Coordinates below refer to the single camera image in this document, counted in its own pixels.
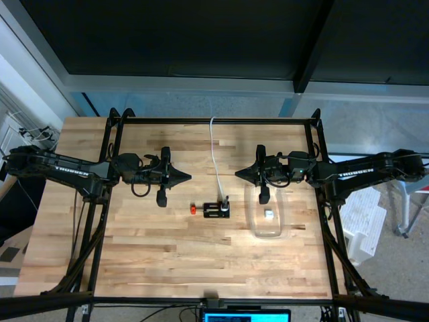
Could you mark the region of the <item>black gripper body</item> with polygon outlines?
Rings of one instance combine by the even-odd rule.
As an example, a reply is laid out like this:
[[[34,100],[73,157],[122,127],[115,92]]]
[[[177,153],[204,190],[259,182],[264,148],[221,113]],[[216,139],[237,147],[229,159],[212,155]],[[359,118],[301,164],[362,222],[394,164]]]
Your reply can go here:
[[[158,185],[159,190],[156,195],[156,203],[159,207],[167,206],[166,189],[169,184],[170,177],[170,148],[165,146],[161,149],[161,156],[146,154],[144,156],[150,160],[148,166],[143,167],[143,183],[151,186]]]
[[[277,155],[267,156],[264,145],[258,145],[256,149],[257,174],[261,187],[259,194],[259,204],[266,205],[270,200],[270,190],[268,186],[275,188],[286,188],[288,186],[288,173],[286,166],[280,160],[285,156],[279,152]]]

